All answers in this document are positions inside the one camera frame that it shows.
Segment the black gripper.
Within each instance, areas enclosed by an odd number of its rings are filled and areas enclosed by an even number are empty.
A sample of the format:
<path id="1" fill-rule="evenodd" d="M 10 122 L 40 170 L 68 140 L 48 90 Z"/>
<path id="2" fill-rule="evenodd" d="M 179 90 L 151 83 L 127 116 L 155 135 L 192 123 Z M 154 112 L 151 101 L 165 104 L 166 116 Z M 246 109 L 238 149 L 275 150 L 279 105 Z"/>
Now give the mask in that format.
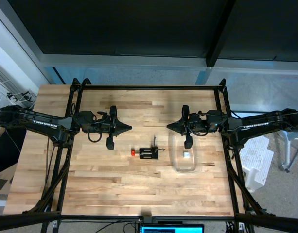
<path id="1" fill-rule="evenodd" d="M 193 146 L 193 137 L 201 136 L 195 129 L 199 126 L 199 115 L 197 113 L 190 113 L 189 106 L 182 107 L 182 117 L 180 120 L 168 124 L 167 129 L 174 131 L 181 136 L 185 135 L 186 140 L 184 142 L 185 149 L 191 149 Z"/>
<path id="2" fill-rule="evenodd" d="M 102 115 L 101 123 L 99 124 L 99 133 L 101 136 L 107 134 L 106 147 L 108 150 L 114 150 L 114 134 L 119 136 L 122 133 L 132 130 L 132 126 L 122 123 L 117 118 L 117 107 L 111 106 L 109 113 L 98 112 Z"/>

